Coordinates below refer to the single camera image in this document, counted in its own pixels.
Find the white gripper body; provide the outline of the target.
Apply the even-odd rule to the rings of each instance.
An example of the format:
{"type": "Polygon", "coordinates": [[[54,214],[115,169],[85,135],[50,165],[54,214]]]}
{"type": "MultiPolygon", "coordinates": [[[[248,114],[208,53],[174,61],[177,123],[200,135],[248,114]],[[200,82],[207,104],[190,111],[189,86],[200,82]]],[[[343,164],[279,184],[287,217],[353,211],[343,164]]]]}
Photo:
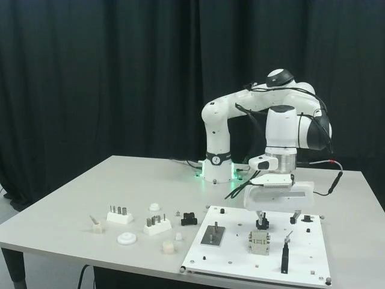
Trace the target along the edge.
{"type": "Polygon", "coordinates": [[[304,210],[314,204],[313,189],[313,182],[296,182],[289,187],[248,185],[244,192],[244,208],[249,211],[304,210]]]}

